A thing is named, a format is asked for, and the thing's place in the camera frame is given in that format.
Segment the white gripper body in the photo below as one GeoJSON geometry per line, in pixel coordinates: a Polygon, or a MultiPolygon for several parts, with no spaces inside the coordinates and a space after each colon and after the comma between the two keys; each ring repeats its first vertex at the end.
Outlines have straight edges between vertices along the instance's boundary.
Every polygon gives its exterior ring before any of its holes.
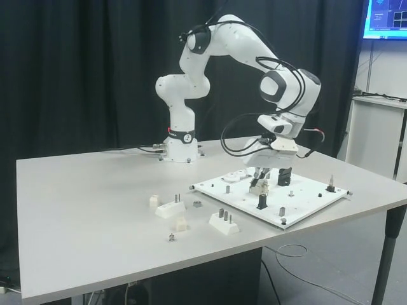
{"type": "Polygon", "coordinates": [[[248,167],[261,168],[289,168],[293,162],[298,146],[293,139],[276,136],[271,144],[262,144],[258,138],[249,138],[245,146],[254,145],[243,152],[251,153],[243,157],[243,162],[248,167]]]}

